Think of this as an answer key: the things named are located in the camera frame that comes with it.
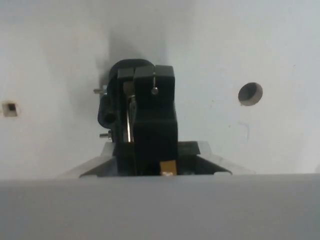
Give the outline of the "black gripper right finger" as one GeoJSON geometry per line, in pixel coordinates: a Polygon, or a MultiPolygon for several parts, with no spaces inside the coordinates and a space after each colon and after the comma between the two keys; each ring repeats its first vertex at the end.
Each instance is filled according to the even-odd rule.
{"type": "Polygon", "coordinates": [[[254,175],[255,173],[214,154],[206,141],[178,142],[178,175],[254,175]]]}

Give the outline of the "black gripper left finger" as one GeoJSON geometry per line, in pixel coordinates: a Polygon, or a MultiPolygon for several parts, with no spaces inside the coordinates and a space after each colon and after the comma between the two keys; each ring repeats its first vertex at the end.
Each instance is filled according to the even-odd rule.
{"type": "Polygon", "coordinates": [[[106,142],[99,156],[96,156],[62,174],[60,179],[79,179],[86,177],[119,177],[117,159],[113,156],[115,144],[106,142]]]}

